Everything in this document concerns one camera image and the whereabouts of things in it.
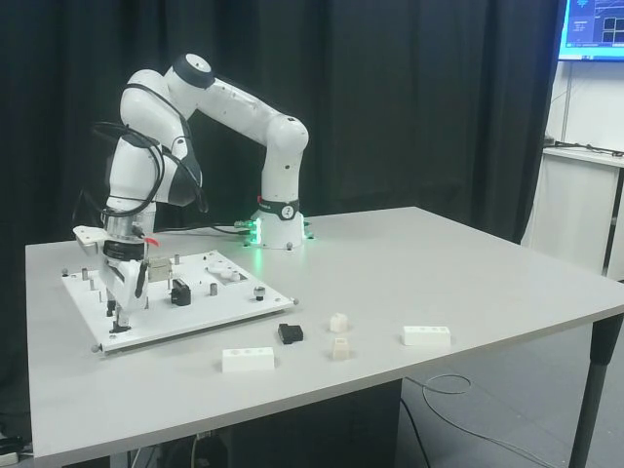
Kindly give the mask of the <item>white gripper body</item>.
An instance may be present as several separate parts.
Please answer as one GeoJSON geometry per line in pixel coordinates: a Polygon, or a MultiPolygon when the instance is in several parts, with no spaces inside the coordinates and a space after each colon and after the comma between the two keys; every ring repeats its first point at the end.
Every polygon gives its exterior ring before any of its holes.
{"type": "Polygon", "coordinates": [[[100,278],[116,303],[127,313],[145,307],[147,299],[147,264],[139,260],[116,260],[104,256],[100,278]]]}

